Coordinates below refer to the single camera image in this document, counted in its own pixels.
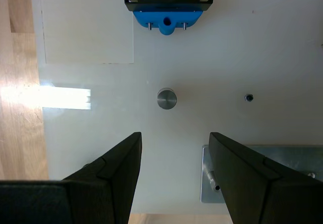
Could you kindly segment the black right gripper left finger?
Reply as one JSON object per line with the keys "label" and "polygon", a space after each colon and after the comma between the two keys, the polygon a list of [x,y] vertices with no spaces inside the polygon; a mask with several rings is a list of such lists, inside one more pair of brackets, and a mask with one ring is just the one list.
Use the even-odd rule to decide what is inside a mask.
{"label": "black right gripper left finger", "polygon": [[1,223],[128,223],[141,156],[135,132],[61,181],[1,181]]}

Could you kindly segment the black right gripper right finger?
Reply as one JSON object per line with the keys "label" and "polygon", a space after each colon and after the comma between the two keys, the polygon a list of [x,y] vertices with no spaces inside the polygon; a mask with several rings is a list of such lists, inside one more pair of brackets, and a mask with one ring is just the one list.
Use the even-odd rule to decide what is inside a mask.
{"label": "black right gripper right finger", "polygon": [[322,182],[211,132],[214,177],[233,223],[322,223]]}

